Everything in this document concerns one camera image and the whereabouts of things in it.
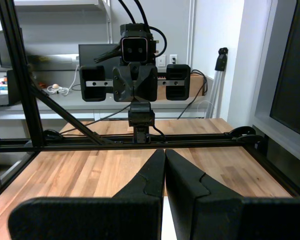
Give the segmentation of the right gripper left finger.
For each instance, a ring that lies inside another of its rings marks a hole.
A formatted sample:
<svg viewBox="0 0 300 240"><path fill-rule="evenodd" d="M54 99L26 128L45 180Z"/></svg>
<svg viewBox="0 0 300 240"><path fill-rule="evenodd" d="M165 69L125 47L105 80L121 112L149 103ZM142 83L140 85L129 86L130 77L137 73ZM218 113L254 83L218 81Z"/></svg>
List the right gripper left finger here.
<svg viewBox="0 0 300 240"><path fill-rule="evenodd" d="M37 197L9 215L13 240L159 240L165 152L156 150L113 197Z"/></svg>

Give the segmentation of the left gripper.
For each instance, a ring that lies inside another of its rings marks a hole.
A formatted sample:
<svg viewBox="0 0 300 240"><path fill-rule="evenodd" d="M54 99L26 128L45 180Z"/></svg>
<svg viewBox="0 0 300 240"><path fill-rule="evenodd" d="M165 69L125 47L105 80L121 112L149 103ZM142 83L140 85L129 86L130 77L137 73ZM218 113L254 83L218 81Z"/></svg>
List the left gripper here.
<svg viewBox="0 0 300 240"><path fill-rule="evenodd" d="M83 66L80 71L82 99L102 102L113 94L116 102L154 102L159 86L165 88L165 98L185 101L190 95L191 69L186 64L169 64L163 79L154 65L122 65L113 68L112 78L106 79L102 65Z"/></svg>

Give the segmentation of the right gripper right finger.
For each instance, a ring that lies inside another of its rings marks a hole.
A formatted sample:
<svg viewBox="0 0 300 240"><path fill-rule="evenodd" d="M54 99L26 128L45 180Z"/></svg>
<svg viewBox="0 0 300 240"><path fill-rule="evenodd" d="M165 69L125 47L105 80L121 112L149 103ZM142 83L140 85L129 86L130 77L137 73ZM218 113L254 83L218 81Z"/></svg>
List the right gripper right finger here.
<svg viewBox="0 0 300 240"><path fill-rule="evenodd" d="M244 197L172 149L166 190L179 240L300 240L300 197Z"/></svg>

